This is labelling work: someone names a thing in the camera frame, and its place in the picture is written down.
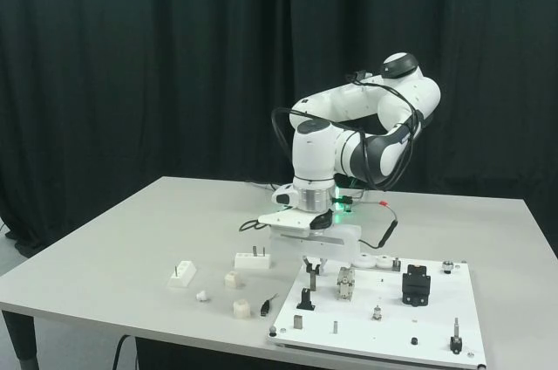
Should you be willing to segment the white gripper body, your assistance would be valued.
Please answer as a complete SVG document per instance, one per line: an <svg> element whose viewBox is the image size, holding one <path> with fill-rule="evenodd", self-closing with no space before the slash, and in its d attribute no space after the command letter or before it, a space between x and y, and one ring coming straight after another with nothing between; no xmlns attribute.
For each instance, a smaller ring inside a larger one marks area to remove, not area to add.
<svg viewBox="0 0 558 370"><path fill-rule="evenodd" d="M277 258L313 257L352 263L360 255L361 236L361 227L356 225L332 225L308 235L272 227L270 251Z"/></svg>

